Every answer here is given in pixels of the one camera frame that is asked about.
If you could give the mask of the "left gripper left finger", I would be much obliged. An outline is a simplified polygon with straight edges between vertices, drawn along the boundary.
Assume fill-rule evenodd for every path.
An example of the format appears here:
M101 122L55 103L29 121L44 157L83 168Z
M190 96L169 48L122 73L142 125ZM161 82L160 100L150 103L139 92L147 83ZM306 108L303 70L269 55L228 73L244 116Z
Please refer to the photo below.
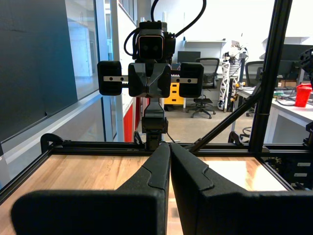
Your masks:
M161 144L116 190L38 190L11 209L19 235L164 235L171 150Z

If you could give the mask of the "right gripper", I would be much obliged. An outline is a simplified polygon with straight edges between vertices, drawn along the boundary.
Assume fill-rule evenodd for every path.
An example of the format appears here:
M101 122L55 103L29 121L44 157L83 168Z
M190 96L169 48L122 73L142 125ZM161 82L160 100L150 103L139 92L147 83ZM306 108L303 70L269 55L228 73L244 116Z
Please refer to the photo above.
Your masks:
M119 61L101 61L97 65L99 91L117 96L123 88L131 97L167 98L172 83L179 83L179 96L197 98L202 91L204 67L201 63L182 63L180 70L169 64L130 63L122 74Z

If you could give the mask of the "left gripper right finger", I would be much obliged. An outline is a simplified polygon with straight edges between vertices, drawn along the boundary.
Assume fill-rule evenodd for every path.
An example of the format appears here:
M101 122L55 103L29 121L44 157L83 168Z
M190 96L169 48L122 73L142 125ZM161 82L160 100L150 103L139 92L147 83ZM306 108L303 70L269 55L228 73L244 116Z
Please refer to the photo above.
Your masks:
M310 191L248 191L178 144L171 177L186 235L309 235Z

